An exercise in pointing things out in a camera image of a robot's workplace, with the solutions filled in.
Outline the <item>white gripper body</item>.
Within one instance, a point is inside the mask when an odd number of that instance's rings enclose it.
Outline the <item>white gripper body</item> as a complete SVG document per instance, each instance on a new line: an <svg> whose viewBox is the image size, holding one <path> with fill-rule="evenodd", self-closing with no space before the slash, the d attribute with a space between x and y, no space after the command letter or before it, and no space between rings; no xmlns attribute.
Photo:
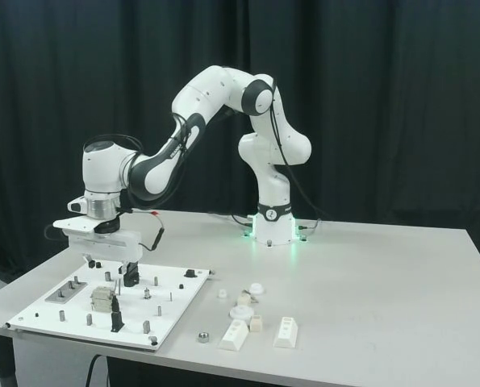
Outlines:
<svg viewBox="0 0 480 387"><path fill-rule="evenodd" d="M67 231L69 247L93 259L121 262L138 262L143 256L141 234L137 231L119 230L109 234Z"/></svg>

